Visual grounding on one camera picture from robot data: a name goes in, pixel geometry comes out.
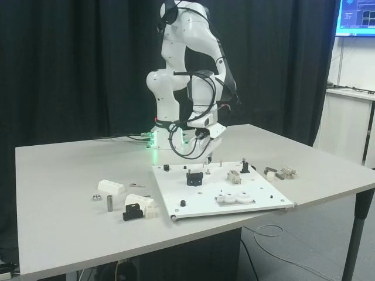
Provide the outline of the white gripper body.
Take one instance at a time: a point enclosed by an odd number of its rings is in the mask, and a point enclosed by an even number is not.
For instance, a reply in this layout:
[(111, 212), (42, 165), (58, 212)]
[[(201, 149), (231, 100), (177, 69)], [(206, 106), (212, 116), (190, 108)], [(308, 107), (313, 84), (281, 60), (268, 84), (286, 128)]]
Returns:
[(212, 139), (209, 136), (196, 140), (196, 137), (189, 141), (188, 158), (192, 160), (203, 160), (211, 156), (214, 150), (221, 144), (221, 138)]

